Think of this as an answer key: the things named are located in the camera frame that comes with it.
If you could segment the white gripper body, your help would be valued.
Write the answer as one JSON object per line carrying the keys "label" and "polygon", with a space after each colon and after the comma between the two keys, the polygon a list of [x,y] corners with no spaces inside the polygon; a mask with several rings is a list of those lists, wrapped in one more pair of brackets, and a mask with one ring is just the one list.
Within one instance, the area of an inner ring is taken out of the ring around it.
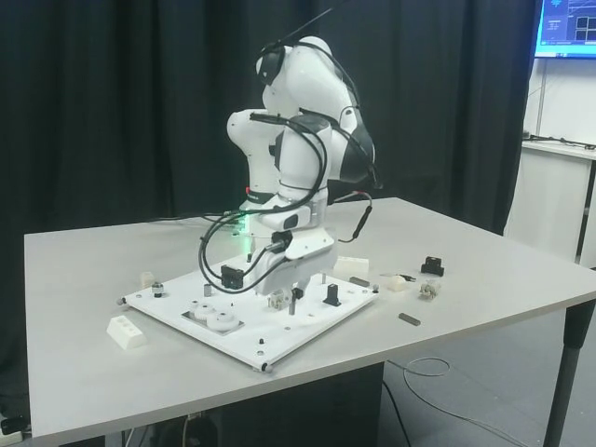
{"label": "white gripper body", "polygon": [[268,295],[278,290],[289,290],[295,283],[308,281],[318,272],[332,269],[337,257],[336,246],[296,260],[286,260],[284,252],[267,251],[254,269],[254,280],[262,277],[273,266],[276,268],[255,286],[255,290],[261,295]]}

